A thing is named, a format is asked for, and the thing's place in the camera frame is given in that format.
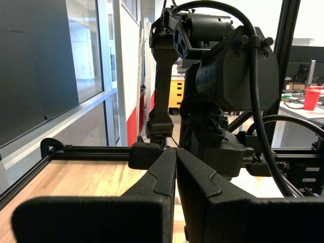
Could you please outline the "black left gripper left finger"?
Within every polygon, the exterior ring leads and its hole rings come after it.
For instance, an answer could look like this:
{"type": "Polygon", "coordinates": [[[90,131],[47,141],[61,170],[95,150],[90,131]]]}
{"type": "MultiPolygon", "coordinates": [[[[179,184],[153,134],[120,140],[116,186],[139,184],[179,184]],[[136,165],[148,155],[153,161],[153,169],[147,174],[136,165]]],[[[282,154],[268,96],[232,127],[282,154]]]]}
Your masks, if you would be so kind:
{"type": "Polygon", "coordinates": [[[168,148],[119,197],[36,197],[13,212],[17,242],[171,242],[176,153],[168,148]]]}

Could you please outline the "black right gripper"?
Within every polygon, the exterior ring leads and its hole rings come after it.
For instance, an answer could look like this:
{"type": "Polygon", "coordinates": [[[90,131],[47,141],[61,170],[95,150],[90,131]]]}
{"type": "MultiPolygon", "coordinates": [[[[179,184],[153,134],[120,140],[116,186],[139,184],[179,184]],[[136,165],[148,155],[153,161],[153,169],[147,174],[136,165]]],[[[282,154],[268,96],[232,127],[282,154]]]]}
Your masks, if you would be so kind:
{"type": "MultiPolygon", "coordinates": [[[[147,170],[166,148],[172,135],[173,122],[168,112],[151,111],[146,126],[148,143],[131,146],[129,167],[147,170]]],[[[253,137],[234,135],[228,130],[228,120],[222,111],[189,111],[181,116],[179,147],[184,148],[228,180],[239,175],[241,168],[265,162],[261,146],[253,137]]]]}

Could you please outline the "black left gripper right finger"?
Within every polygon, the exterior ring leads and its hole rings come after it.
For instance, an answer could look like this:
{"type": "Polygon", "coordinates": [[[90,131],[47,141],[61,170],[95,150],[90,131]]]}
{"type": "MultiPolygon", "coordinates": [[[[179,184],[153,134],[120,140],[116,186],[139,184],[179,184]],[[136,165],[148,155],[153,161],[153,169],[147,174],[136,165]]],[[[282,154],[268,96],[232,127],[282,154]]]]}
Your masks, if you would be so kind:
{"type": "Polygon", "coordinates": [[[177,183],[190,242],[322,242],[323,199],[257,198],[186,151],[177,183]]]}

